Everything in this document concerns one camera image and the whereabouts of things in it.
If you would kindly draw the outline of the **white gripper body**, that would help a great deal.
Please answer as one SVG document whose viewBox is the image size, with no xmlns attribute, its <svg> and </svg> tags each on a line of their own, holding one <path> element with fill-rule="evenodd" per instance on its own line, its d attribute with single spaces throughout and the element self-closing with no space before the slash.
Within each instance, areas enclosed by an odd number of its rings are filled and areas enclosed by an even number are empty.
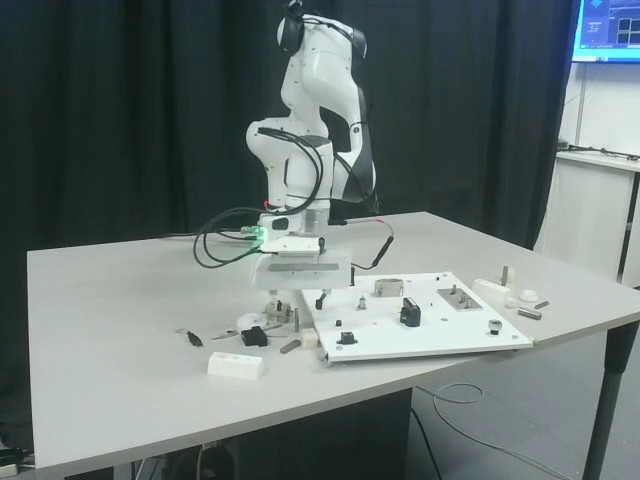
<svg viewBox="0 0 640 480">
<path fill-rule="evenodd" d="M 259 290 L 333 290 L 351 283 L 351 259 L 341 251 L 312 256 L 261 254 L 251 273 Z"/>
</svg>

